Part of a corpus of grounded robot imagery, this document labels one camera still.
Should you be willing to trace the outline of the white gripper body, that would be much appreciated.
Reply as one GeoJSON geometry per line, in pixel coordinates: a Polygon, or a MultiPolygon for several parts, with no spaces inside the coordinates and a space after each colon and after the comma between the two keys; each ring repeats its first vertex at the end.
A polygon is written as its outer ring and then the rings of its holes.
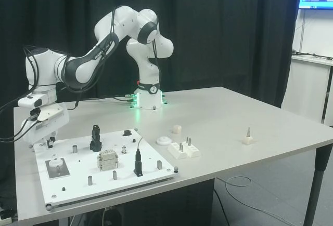
{"type": "Polygon", "coordinates": [[[23,136],[27,143],[36,143],[51,137],[52,133],[57,132],[69,122],[69,113],[65,103],[54,103],[36,108],[31,112],[37,114],[38,123],[23,136]]]}

